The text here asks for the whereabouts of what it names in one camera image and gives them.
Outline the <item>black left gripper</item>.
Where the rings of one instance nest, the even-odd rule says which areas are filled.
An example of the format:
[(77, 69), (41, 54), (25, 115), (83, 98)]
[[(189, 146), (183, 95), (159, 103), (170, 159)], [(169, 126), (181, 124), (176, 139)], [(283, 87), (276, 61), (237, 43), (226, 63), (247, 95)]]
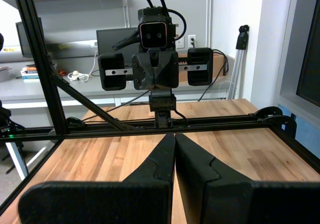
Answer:
[(106, 91), (122, 90), (133, 81), (136, 90), (171, 89), (179, 85), (179, 73), (187, 73), (190, 86), (209, 85), (213, 78), (213, 50), (190, 48), (187, 57), (176, 51), (152, 50), (134, 54), (132, 65), (125, 67), (121, 53), (98, 57), (101, 86)]

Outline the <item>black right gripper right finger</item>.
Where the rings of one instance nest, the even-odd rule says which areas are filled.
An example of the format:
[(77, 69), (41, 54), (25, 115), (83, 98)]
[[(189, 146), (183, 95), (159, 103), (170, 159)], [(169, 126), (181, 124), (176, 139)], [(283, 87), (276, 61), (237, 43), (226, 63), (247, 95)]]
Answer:
[(176, 174), (189, 224), (314, 224), (317, 182), (253, 181), (177, 134)]

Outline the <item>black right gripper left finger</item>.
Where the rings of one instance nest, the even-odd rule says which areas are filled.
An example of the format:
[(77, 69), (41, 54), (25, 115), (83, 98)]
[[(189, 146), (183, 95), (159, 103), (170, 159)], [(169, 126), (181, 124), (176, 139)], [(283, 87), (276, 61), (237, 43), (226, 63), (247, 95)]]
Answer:
[(121, 182), (43, 182), (18, 202), (23, 224), (169, 224), (175, 136), (165, 135)]

